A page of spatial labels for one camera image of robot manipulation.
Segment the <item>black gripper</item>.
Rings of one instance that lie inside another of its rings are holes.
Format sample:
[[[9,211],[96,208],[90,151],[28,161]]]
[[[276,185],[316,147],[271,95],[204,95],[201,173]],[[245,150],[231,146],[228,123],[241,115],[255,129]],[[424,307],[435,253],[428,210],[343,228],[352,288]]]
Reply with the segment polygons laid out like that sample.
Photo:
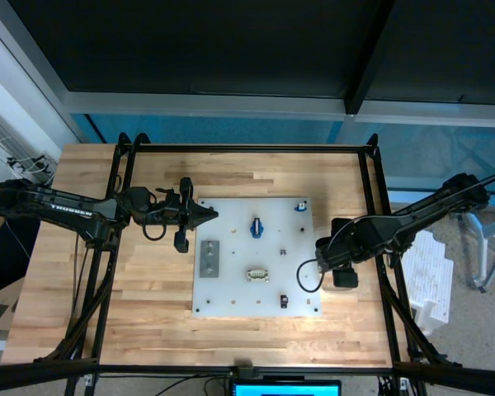
[[[326,253],[330,237],[320,238],[315,243],[315,258],[318,264],[318,272],[321,276],[332,274],[332,283],[338,289],[355,289],[358,286],[358,275],[352,266],[350,259],[333,264],[328,260]],[[330,248],[334,249],[339,243],[334,242]]]
[[[163,226],[163,234],[166,233],[167,226],[177,226],[178,230],[174,234],[174,248],[179,253],[188,253],[189,241],[186,238],[186,231],[190,228],[189,218],[191,215],[191,204],[193,201],[194,186],[189,177],[180,180],[179,192],[173,189],[157,188],[156,191],[165,195],[164,201],[159,206],[160,210],[155,215],[157,224]],[[195,227],[199,227],[213,219],[219,217],[219,212],[207,201],[196,203],[195,211],[199,214],[195,220]]]

